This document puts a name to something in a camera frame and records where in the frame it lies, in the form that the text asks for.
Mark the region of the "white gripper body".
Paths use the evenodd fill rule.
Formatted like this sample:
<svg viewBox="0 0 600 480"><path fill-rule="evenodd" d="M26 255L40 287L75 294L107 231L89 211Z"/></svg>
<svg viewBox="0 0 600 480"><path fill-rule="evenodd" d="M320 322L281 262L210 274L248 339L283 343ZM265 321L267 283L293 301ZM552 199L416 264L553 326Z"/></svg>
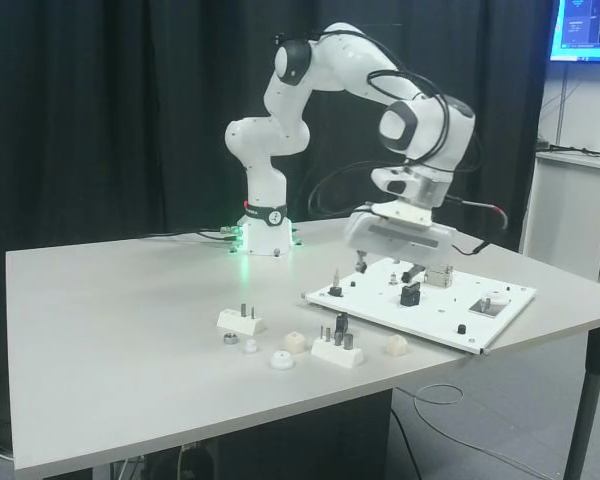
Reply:
<svg viewBox="0 0 600 480"><path fill-rule="evenodd" d="M345 242L353 250L420 266L446 263L455 236L456 229L446 225L419 228L368 212L352 214L344 229Z"/></svg>

